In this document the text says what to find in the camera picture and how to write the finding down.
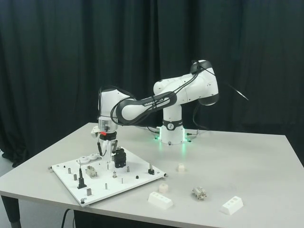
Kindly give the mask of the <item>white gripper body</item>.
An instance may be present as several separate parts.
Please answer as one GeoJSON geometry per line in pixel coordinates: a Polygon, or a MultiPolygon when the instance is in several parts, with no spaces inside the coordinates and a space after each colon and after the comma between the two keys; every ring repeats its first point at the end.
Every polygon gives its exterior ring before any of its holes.
{"type": "Polygon", "coordinates": [[[102,152],[115,152],[117,147],[117,140],[105,140],[102,142],[101,151],[102,152]]]}

